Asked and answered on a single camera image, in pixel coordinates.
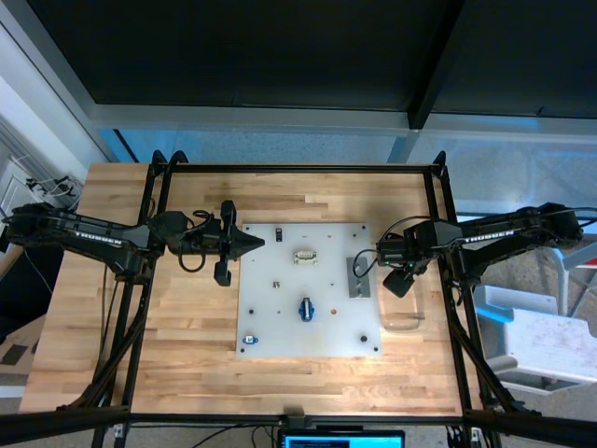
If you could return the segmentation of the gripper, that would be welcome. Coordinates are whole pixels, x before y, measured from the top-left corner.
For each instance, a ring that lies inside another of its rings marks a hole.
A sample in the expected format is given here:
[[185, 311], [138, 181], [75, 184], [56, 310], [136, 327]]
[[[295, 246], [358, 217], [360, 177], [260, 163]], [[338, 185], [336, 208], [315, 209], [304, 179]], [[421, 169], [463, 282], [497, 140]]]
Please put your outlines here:
[[250, 226], [243, 228], [242, 240], [245, 244], [240, 250], [240, 231], [236, 226], [237, 210], [233, 201], [227, 200], [221, 204], [220, 218], [213, 217], [206, 224], [202, 236], [202, 253], [205, 256], [217, 256], [214, 267], [214, 279], [219, 286], [231, 284], [229, 262], [237, 261], [244, 256], [265, 245], [265, 240], [250, 232]]
[[427, 270], [427, 259], [418, 247], [413, 228], [402, 235], [390, 232], [376, 244], [377, 262], [380, 267], [392, 269], [382, 284], [398, 298], [404, 298], [417, 276]]

